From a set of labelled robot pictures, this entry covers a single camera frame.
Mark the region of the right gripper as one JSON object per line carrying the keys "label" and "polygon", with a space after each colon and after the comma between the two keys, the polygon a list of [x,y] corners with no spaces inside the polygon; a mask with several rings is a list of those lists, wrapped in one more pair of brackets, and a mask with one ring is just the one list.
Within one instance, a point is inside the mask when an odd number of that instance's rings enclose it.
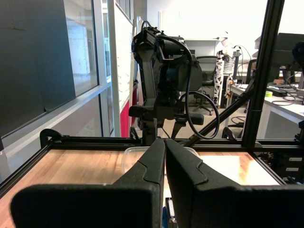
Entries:
{"label": "right gripper", "polygon": [[129,108],[129,116],[143,121],[155,120],[155,136],[158,129],[163,128],[164,120],[175,120],[171,138],[175,139],[184,127],[184,122],[191,121],[194,125],[203,125],[204,116],[201,113],[185,111],[185,102],[178,97],[157,95],[155,99],[148,99],[143,105],[133,105]]}

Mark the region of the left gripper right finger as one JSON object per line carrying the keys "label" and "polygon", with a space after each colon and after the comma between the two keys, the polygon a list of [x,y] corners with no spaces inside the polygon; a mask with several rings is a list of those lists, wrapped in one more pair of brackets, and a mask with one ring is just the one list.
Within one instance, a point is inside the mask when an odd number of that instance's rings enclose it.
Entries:
{"label": "left gripper right finger", "polygon": [[180,228],[301,228],[301,185],[240,185],[172,139],[166,173]]}

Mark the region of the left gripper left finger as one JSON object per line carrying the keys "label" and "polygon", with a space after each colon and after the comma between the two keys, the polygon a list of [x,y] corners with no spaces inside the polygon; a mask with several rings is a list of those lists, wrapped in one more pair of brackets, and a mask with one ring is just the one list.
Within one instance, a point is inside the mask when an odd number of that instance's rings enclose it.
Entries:
{"label": "left gripper left finger", "polygon": [[41,184],[19,191],[18,228],[160,228],[165,143],[156,139],[113,184]]}

